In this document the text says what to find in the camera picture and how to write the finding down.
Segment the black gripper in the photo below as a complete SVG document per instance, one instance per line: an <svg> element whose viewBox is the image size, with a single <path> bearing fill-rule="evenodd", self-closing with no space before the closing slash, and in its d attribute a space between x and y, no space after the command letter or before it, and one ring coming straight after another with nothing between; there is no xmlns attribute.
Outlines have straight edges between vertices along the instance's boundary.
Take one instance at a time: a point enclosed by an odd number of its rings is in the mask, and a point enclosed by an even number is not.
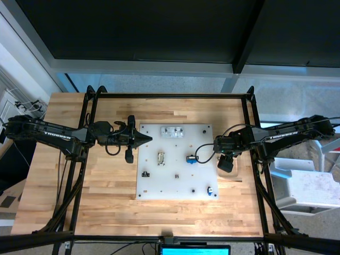
<svg viewBox="0 0 340 255"><path fill-rule="evenodd" d="M231 132L228 136L217 137L217 153L220 158L217 167L227 173L233 170L233 158L237 157L240 152L240 135Z"/></svg>
<svg viewBox="0 0 340 255"><path fill-rule="evenodd" d="M119 129L114 131L113 133L113 145L118 146L119 150L121 146L126 146L127 149L125 151L125 161L128 164L132 164L134 159L132 149L135 148L135 134L137 133L137 147L151 142L152 137L140 133L136 130L134 115L128 116L127 123L122 121L115 121L114 124L118 125Z"/></svg>

